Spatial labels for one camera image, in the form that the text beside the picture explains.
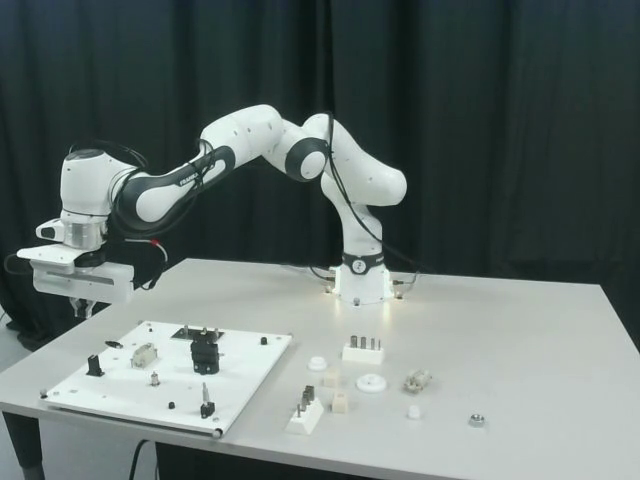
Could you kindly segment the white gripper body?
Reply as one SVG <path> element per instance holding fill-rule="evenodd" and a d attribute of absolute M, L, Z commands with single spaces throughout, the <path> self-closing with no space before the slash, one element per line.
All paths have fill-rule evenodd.
<path fill-rule="evenodd" d="M 31 263 L 34 288 L 46 294 L 103 303 L 126 303 L 134 293 L 134 267 L 105 262 L 92 268 Z"/>

